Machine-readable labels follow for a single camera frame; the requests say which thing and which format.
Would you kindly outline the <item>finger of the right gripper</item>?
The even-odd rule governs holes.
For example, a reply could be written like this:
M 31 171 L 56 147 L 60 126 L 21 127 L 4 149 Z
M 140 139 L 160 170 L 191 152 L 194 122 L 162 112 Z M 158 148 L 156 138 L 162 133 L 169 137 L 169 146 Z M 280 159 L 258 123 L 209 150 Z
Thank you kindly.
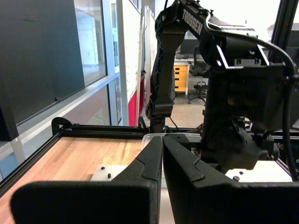
M 260 149 L 260 161 L 277 161 L 279 148 L 270 134 L 254 134 L 253 140 Z
M 234 121 L 214 122 L 204 131 L 204 151 L 226 169 L 253 169 L 264 150 Z

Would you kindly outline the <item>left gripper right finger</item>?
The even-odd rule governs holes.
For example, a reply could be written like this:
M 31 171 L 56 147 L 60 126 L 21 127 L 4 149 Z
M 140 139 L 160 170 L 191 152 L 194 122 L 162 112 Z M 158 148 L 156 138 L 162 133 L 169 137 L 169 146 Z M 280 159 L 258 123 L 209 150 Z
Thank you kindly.
M 296 224 L 296 182 L 240 183 L 163 137 L 164 176 L 177 224 Z

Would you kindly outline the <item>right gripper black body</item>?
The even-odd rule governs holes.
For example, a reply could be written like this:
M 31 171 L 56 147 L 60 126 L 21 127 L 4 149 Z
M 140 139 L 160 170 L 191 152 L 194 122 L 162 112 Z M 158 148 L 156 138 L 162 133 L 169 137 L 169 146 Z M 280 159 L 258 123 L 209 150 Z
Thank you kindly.
M 209 75 L 203 132 L 248 118 L 258 131 L 290 128 L 290 79 L 284 65 L 213 68 Z

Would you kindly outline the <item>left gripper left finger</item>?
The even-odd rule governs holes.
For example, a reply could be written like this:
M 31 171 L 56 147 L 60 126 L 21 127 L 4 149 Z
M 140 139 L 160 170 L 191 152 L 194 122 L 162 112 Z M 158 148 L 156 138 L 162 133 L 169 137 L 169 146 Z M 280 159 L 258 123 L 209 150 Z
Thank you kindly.
M 17 224 L 157 224 L 163 143 L 154 137 L 109 182 L 32 182 L 10 208 Z

